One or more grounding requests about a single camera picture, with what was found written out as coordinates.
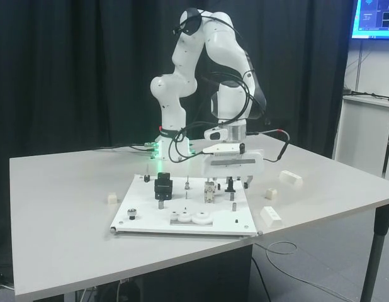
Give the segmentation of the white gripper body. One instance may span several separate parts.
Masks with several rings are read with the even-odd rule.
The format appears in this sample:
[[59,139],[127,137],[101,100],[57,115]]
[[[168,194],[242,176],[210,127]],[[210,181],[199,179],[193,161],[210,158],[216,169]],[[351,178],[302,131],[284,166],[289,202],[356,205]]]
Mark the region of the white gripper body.
[[264,150],[247,150],[235,155],[206,155],[201,165],[203,177],[256,176],[264,170]]

